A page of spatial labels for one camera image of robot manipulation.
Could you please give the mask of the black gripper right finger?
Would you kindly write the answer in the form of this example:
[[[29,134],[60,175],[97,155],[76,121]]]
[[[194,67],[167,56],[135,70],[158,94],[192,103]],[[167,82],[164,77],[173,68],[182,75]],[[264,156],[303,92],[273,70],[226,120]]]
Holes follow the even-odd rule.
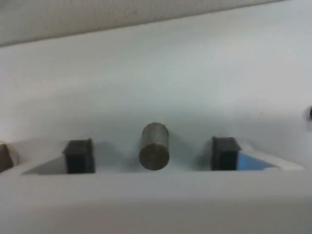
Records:
[[[234,137],[212,137],[213,171],[301,171],[294,162],[255,149],[248,141]]]

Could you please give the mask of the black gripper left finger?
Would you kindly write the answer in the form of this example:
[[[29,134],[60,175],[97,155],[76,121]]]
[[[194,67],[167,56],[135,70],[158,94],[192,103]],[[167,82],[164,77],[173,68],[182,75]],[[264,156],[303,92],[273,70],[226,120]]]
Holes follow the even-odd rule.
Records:
[[[94,145],[91,138],[70,140],[64,147],[61,156],[38,165],[24,175],[68,175],[94,174],[96,164]]]

